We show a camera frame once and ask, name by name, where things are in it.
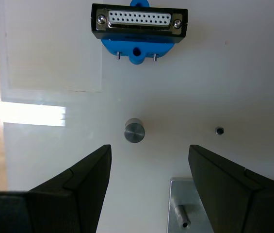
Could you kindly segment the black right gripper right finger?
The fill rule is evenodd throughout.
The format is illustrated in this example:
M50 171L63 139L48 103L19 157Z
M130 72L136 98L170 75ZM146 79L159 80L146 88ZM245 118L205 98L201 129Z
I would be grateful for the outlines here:
M274 233L274 180L199 145L188 162L215 233Z

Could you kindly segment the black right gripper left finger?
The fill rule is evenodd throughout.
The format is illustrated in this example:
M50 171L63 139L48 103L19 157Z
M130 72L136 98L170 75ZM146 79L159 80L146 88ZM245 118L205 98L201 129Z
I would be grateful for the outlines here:
M0 233L96 232L111 164L103 145L29 191L0 191Z

